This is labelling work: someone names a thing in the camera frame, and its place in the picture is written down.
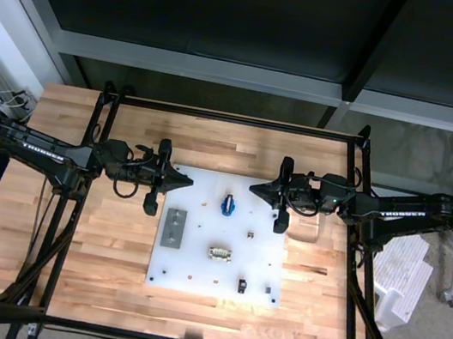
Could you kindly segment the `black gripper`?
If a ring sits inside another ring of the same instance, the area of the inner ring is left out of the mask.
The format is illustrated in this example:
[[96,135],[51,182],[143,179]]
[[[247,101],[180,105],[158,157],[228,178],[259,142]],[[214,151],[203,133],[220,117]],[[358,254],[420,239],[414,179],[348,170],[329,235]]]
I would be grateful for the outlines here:
[[194,185],[194,181],[189,176],[181,173],[175,166],[170,164],[166,178],[166,168],[171,155],[172,142],[170,139],[165,138],[160,141],[158,150],[153,152],[148,157],[148,161],[137,170],[136,189],[138,190],[143,186],[149,188],[149,191],[145,194],[144,202],[142,202],[145,215],[156,215],[159,207],[157,196],[162,191],[164,180],[164,193]]
[[279,210],[275,218],[274,233],[283,234],[288,229],[290,215],[287,209],[305,218],[309,215],[311,205],[309,177],[304,173],[294,173],[293,168],[294,159],[286,156],[281,163],[280,181],[276,179],[268,183],[250,185],[251,193],[266,202],[272,209]]

